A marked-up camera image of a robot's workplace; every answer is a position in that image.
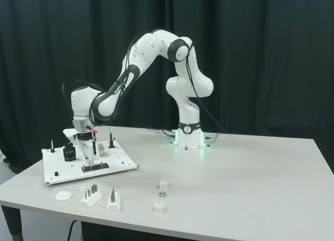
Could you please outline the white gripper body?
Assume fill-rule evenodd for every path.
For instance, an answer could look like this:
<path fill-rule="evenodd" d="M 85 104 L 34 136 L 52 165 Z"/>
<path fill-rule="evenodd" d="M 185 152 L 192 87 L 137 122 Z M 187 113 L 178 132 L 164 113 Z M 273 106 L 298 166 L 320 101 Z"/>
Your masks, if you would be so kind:
<path fill-rule="evenodd" d="M 75 143 L 89 163 L 93 163 L 93 138 L 91 135 L 76 135 Z"/>

